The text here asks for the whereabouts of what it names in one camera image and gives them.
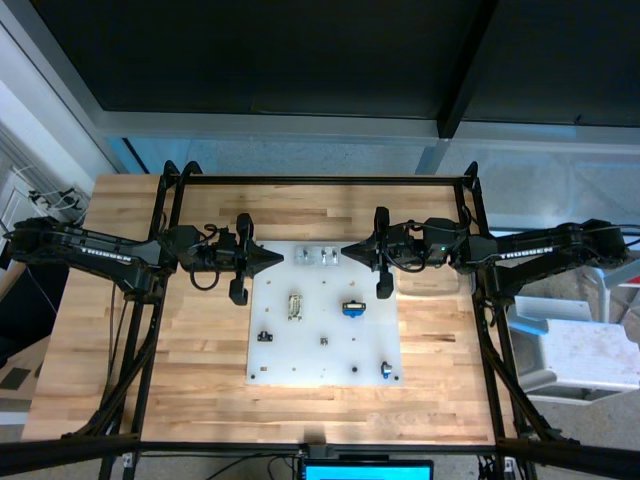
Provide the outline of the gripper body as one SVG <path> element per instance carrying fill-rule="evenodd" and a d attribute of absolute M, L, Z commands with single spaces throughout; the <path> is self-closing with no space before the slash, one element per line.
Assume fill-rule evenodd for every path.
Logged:
<path fill-rule="evenodd" d="M 391 267 L 405 273 L 420 273 L 425 269 L 425 254 L 411 235 L 411 222 L 392 225 L 386 207 L 377 207 L 374 215 L 374 235 L 378 261 L 379 281 L 376 297 L 386 300 L 394 291 L 394 277 Z"/>
<path fill-rule="evenodd" d="M 229 284 L 229 298 L 235 305 L 246 305 L 248 290 L 244 286 L 248 275 L 249 246 L 253 242 L 254 224 L 248 213 L 241 213 L 236 219 L 236 233 L 222 228 L 215 244 L 215 271 L 233 272 L 235 277 Z"/>

